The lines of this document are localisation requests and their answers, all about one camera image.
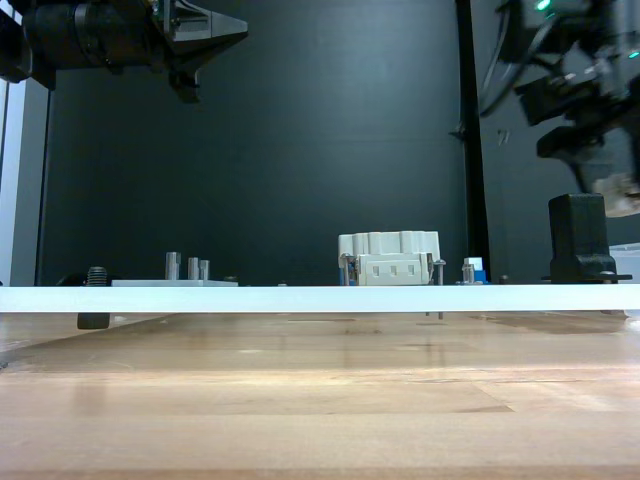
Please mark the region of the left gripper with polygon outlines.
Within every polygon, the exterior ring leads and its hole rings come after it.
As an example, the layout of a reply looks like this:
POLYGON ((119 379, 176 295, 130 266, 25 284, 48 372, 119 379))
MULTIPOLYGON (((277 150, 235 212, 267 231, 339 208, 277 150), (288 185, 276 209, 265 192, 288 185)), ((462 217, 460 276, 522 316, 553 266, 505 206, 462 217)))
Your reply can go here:
POLYGON ((199 101, 194 73, 248 36, 246 21, 214 8, 213 1, 172 2, 175 48, 147 1, 31 1, 22 13, 22 71, 56 88, 62 70, 102 68, 120 74, 128 67, 167 71, 185 103, 199 101))

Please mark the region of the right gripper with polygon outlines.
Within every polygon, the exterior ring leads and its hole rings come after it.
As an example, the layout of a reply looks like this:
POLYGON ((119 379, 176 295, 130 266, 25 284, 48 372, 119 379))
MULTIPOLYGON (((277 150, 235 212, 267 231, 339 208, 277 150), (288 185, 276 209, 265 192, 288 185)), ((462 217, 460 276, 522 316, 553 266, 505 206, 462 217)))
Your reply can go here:
MULTIPOLYGON (((550 157, 603 145, 620 130, 639 157, 639 4, 636 1, 518 1, 526 38, 519 63, 546 76, 516 87, 528 123, 566 120, 542 137, 538 153, 550 157)), ((583 193, 603 177, 599 152, 570 162, 583 193)))

